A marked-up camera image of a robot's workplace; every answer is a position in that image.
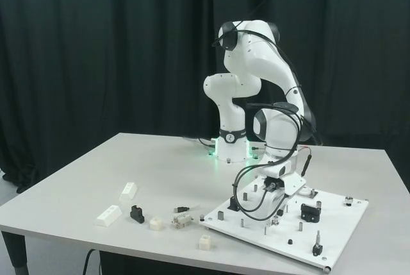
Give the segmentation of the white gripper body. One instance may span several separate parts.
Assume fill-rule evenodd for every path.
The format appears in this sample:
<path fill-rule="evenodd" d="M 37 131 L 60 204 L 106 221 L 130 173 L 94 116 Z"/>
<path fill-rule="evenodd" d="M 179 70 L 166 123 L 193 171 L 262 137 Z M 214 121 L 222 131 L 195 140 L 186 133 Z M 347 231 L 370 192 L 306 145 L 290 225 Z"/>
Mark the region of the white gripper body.
<path fill-rule="evenodd" d="M 254 217 L 257 221 L 267 221 L 287 200 L 288 198 L 284 190 L 267 192 L 262 205 L 254 212 Z"/>

